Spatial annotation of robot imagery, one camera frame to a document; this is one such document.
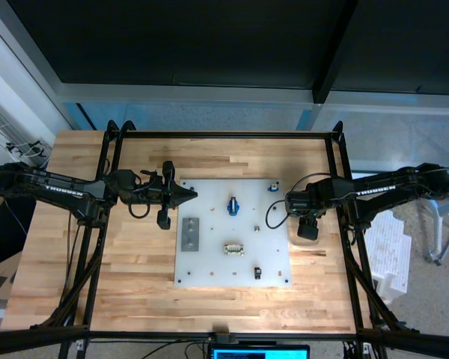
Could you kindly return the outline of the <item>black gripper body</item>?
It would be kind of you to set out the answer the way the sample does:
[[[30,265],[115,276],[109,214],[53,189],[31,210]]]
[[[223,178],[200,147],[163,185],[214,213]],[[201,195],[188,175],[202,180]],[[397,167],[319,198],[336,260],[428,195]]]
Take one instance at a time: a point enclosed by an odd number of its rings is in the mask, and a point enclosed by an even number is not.
[[[140,192],[141,204],[147,206],[146,215],[149,214],[151,205],[160,205],[161,209],[157,212],[156,223],[161,230],[169,230],[171,219],[168,216],[168,210],[171,208],[171,185],[174,183],[175,168],[172,161],[165,161],[162,165],[162,175],[156,171],[141,170],[141,174],[149,176],[148,182],[142,186]]]
[[[302,191],[287,192],[287,213],[297,217],[315,219],[317,217],[317,190],[307,186]]]

